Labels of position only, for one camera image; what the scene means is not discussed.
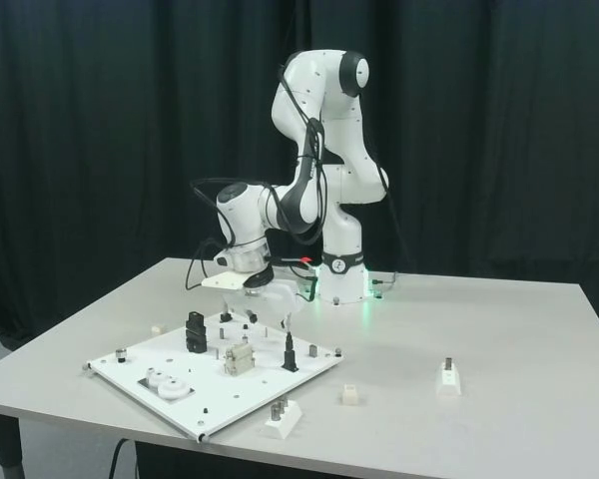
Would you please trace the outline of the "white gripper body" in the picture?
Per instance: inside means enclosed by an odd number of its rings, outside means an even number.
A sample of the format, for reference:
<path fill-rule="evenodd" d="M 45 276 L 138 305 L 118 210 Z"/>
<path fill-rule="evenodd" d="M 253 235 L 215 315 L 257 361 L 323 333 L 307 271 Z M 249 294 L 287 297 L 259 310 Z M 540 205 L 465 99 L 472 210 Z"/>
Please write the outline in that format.
<path fill-rule="evenodd" d="M 235 311 L 288 316 L 300 311 L 300 289 L 291 279 L 274 279 L 256 289 L 225 291 L 223 299 Z"/>

